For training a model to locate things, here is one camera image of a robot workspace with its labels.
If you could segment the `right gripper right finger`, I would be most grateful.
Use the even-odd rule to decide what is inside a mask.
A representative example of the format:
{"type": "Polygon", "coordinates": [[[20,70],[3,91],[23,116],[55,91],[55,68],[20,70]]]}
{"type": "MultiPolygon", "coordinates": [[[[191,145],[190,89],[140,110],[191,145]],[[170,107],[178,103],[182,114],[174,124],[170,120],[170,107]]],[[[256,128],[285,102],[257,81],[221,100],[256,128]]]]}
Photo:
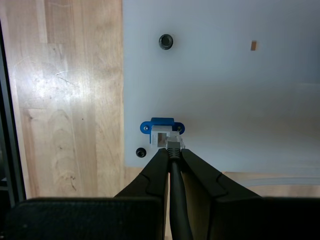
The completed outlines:
{"type": "Polygon", "coordinates": [[[182,149],[185,175],[194,184],[190,198],[207,217],[208,240],[318,240],[320,200],[262,197],[233,181],[189,149],[182,149]]]}

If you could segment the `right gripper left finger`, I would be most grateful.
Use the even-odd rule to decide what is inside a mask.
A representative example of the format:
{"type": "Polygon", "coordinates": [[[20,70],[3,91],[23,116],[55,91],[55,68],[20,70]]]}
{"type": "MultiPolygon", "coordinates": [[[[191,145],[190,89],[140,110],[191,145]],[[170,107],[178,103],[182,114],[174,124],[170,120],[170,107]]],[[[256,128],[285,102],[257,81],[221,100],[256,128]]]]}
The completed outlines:
{"type": "Polygon", "coordinates": [[[19,203],[6,216],[6,240],[162,240],[168,152],[162,148],[114,197],[44,197],[19,203]]]}

